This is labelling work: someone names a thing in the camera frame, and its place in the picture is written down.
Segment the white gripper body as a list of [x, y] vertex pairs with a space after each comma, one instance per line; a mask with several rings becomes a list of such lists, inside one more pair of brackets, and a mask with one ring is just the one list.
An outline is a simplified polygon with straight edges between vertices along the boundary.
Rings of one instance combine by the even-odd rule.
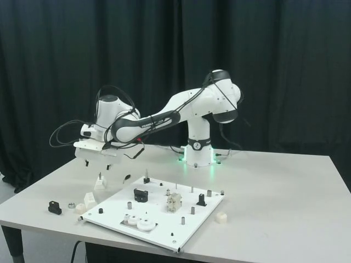
[[122, 155], [115, 149], [92, 151], [83, 148], [76, 148], [75, 156], [89, 162], [98, 162], [104, 165], [113, 165], [121, 162]]

